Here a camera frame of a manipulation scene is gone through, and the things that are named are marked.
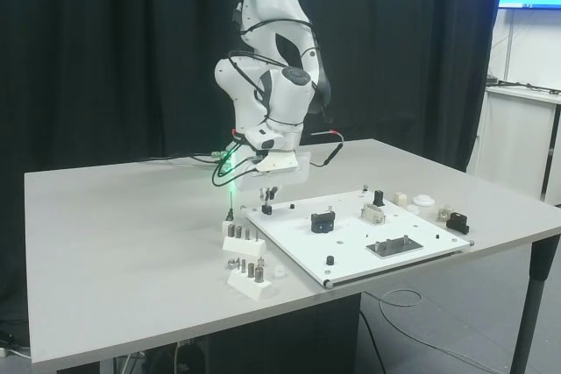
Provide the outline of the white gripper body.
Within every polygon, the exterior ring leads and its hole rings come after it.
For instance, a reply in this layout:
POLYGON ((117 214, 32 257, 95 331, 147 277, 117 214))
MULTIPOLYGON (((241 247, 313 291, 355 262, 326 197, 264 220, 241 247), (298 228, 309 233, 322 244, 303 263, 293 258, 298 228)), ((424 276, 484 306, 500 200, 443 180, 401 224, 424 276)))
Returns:
POLYGON ((309 177, 311 154, 303 151, 269 152, 260 162, 241 166, 248 174, 238 178, 238 190, 260 190, 303 183, 309 177))

